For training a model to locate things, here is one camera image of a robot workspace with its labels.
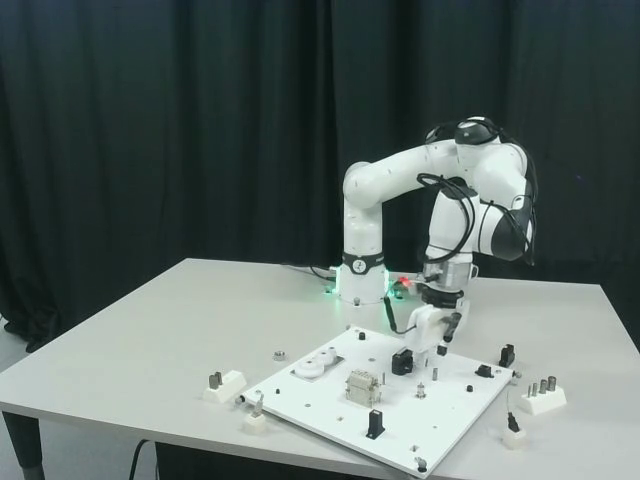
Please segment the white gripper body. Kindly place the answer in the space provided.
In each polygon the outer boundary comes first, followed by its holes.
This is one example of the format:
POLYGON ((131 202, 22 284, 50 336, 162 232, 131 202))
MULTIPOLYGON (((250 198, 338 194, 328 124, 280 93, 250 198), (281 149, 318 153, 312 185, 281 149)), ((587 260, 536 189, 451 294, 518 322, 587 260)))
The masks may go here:
POLYGON ((446 331, 442 319, 446 312, 432 305, 416 308, 410 315, 404 334, 406 347, 414 353, 424 353, 439 345, 446 331))

